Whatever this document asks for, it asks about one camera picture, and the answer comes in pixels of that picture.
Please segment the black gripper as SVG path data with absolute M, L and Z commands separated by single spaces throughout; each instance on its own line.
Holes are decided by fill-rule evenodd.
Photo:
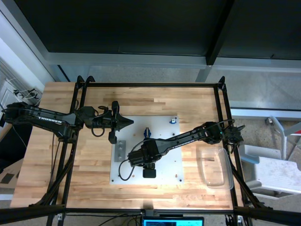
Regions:
M 143 178 L 155 178 L 156 169 L 155 163 L 150 163 L 143 166 Z
M 111 104 L 111 110 L 109 110 L 106 106 L 100 106 L 100 109 L 103 110 L 103 114 L 100 115 L 100 126 L 105 131 L 105 129 L 111 129 L 109 132 L 108 140 L 111 144 L 116 144 L 117 137 L 115 136 L 115 132 L 117 130 L 117 123 L 118 123 L 118 130 L 121 130 L 129 125 L 134 123 L 133 120 L 123 117 L 119 115 L 119 104 L 118 101 L 113 101 Z

